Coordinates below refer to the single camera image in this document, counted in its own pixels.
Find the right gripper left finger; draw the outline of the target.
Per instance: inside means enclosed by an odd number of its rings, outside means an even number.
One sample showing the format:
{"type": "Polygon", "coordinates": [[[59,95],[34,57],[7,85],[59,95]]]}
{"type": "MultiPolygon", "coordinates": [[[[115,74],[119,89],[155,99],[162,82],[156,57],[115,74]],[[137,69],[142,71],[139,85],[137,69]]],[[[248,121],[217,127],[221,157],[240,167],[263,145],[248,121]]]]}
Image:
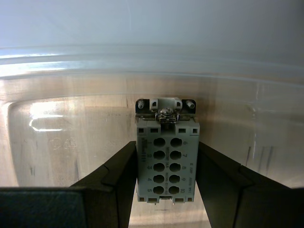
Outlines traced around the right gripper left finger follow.
{"type": "Polygon", "coordinates": [[[131,141],[95,171],[71,185],[83,194],[87,226],[128,227],[136,179],[136,145],[131,141]]]}

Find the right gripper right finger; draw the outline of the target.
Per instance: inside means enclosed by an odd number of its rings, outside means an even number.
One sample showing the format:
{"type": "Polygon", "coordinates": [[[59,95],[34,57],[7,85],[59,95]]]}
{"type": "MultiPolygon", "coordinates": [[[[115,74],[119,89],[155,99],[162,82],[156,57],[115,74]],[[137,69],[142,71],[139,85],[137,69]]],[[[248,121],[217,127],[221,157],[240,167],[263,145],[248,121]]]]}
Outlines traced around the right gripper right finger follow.
{"type": "Polygon", "coordinates": [[[197,185],[213,228],[293,228],[292,189],[199,143],[197,185]]]}

